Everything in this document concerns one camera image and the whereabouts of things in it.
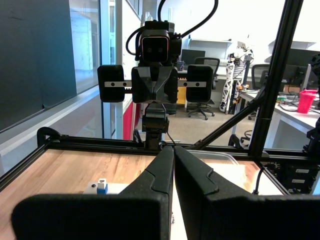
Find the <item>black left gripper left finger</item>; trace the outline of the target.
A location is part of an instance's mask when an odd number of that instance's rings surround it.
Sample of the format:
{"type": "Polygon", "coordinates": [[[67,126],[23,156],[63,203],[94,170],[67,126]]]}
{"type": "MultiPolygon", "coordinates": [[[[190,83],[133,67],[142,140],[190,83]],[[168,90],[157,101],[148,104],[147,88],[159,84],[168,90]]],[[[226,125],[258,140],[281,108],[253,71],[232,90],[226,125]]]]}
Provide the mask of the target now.
{"type": "Polygon", "coordinates": [[[174,150],[166,146],[118,194],[38,194],[11,214],[18,240],[168,240],[174,150]]]}

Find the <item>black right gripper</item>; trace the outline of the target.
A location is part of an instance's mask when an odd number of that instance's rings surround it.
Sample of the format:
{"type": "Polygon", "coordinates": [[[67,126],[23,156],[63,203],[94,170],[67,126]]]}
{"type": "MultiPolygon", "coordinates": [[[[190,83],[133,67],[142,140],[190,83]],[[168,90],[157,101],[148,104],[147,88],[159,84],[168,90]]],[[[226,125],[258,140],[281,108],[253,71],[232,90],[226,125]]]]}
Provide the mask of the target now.
{"type": "Polygon", "coordinates": [[[186,88],[189,102],[207,102],[214,85],[213,68],[198,64],[182,73],[174,66],[138,66],[127,80],[122,65],[101,65],[97,76],[103,102],[122,102],[131,94],[134,103],[176,103],[178,88],[186,88]]]}

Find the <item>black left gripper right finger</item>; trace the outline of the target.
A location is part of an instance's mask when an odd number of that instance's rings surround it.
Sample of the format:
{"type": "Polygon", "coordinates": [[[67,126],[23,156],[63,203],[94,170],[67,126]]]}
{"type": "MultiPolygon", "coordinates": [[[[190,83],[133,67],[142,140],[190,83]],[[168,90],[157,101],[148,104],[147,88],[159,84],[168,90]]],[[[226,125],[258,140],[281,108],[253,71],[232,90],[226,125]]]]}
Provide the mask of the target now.
{"type": "Polygon", "coordinates": [[[316,240],[320,199],[254,195],[177,146],[175,186],[190,240],[316,240]]]}

